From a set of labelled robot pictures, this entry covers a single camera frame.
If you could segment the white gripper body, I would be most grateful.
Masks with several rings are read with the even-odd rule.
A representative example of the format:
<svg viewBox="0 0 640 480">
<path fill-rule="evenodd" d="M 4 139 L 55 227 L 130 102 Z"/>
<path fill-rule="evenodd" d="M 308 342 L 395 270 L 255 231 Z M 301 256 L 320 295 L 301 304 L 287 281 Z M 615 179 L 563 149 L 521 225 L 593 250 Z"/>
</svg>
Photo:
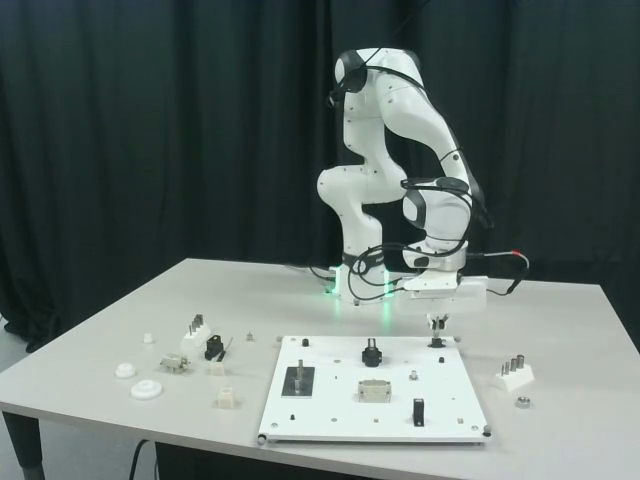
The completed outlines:
<svg viewBox="0 0 640 480">
<path fill-rule="evenodd" d="M 405 312 L 411 314 L 458 314 L 485 309 L 487 277 L 421 275 L 405 282 Z"/>
</svg>

